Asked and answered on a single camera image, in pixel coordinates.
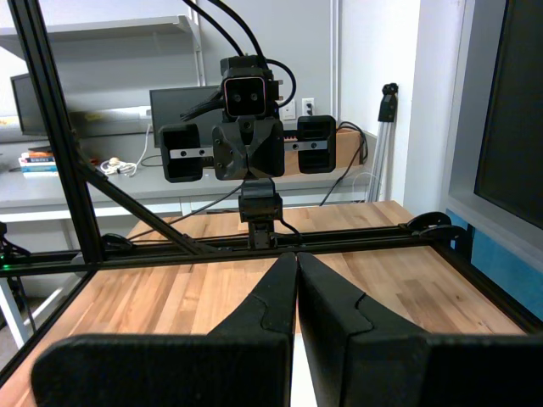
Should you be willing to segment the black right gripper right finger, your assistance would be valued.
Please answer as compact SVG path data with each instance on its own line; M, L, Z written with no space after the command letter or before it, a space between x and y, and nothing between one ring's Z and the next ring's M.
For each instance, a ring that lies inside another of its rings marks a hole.
M539 406L539 335L424 331L311 254L299 318L320 406Z

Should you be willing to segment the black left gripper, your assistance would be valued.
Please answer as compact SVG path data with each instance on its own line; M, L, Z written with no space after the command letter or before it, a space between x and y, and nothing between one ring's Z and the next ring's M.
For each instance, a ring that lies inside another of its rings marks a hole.
M278 119L243 119L216 125L206 144L194 123L165 125L160 152L170 182L198 181L205 168L220 181L283 176L286 152L298 155L302 174L329 173L336 167L336 120L303 116L294 130L286 130Z

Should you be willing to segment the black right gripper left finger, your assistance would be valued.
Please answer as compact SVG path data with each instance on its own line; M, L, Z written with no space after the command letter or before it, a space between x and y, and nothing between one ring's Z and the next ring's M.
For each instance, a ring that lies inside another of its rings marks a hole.
M281 255L206 335L89 334L35 361L39 406L288 406L297 259Z

